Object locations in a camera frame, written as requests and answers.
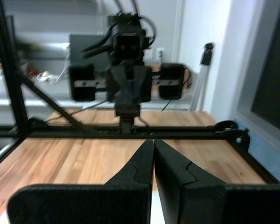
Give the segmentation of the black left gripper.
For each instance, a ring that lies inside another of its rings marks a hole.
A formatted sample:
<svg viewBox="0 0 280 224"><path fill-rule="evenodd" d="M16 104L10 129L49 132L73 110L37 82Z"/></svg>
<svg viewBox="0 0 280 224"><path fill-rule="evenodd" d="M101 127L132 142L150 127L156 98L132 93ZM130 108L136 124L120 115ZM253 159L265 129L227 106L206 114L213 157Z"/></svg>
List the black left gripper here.
<svg viewBox="0 0 280 224"><path fill-rule="evenodd" d="M136 104L151 100L152 87L158 87L164 100L180 99L184 85L184 65L163 63L158 71L144 65L110 66L96 76L93 64L69 67L70 90L75 101L94 101L98 91L107 93L115 104Z"/></svg>

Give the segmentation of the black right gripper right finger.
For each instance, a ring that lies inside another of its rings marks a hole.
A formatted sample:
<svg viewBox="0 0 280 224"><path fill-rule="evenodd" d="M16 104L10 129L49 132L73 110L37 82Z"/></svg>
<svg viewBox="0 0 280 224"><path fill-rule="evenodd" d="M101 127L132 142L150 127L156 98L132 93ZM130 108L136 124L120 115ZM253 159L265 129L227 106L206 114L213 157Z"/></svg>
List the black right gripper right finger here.
<svg viewBox="0 0 280 224"><path fill-rule="evenodd" d="M154 168L167 224L280 224L280 184L228 184L162 140Z"/></svg>

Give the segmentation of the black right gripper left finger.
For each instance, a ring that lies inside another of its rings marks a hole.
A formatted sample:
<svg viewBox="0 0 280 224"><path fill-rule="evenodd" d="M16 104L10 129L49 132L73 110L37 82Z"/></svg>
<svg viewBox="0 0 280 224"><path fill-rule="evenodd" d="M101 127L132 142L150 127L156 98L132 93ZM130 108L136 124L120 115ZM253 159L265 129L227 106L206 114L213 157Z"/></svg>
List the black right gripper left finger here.
<svg viewBox="0 0 280 224"><path fill-rule="evenodd" d="M7 204L12 224L148 224L154 142L144 141L105 184L34 184L16 191Z"/></svg>

